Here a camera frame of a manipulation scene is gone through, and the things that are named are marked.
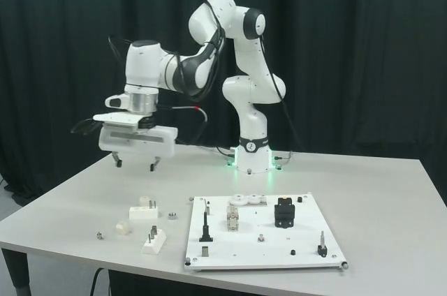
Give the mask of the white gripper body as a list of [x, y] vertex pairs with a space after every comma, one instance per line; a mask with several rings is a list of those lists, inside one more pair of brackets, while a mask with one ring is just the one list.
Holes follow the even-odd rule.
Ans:
[[147, 156], [173, 156], [177, 128], [155, 126], [130, 132], [127, 128], [104, 126], [99, 135], [98, 146], [103, 151], [142, 154]]

